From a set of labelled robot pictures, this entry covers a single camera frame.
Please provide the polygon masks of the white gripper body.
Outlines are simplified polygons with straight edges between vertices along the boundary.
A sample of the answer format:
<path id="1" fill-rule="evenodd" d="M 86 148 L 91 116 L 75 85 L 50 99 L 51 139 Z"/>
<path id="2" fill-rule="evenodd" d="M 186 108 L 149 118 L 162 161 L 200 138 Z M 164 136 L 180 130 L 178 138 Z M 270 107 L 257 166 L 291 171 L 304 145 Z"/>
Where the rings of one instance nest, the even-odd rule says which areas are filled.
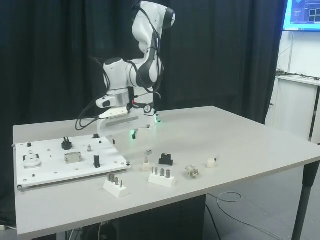
<path id="1" fill-rule="evenodd" d="M 97 133 L 108 137 L 122 132 L 147 129 L 153 126 L 153 116 L 131 112 L 126 116 L 101 119 L 97 122 Z"/>

